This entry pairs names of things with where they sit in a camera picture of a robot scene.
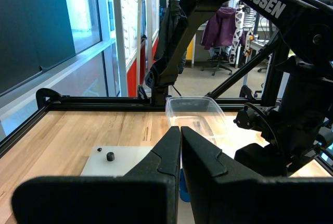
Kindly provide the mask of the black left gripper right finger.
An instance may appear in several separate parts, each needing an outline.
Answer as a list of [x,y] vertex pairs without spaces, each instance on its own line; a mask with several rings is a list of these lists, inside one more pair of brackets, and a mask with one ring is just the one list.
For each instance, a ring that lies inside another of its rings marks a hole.
[[182,127],[195,223],[332,223],[332,178],[265,178]]

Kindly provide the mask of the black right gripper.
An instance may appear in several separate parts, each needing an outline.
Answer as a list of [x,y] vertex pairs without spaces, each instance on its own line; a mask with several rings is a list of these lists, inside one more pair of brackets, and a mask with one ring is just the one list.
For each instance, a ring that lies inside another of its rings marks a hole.
[[245,104],[235,124],[260,132],[268,144],[248,144],[236,151],[235,160],[264,177],[290,176],[332,144],[328,123],[325,115],[315,111],[286,116],[277,107]]

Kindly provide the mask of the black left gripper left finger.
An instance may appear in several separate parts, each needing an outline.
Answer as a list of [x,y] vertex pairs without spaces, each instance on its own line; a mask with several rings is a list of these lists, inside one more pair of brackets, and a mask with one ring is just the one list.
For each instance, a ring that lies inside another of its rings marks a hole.
[[176,223],[181,133],[171,127],[121,177],[37,177],[11,198],[17,223]]

